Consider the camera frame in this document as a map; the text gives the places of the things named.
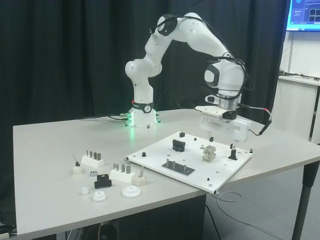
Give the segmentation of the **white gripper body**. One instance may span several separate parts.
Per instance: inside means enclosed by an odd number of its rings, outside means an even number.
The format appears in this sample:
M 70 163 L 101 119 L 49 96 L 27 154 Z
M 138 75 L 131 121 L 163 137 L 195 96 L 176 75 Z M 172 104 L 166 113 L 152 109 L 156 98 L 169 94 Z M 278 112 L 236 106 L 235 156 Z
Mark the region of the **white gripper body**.
M 200 127 L 208 131 L 211 137 L 216 138 L 219 136 L 228 139 L 230 143 L 243 143 L 249 138 L 251 122 L 239 118 L 225 121 L 202 116 Z

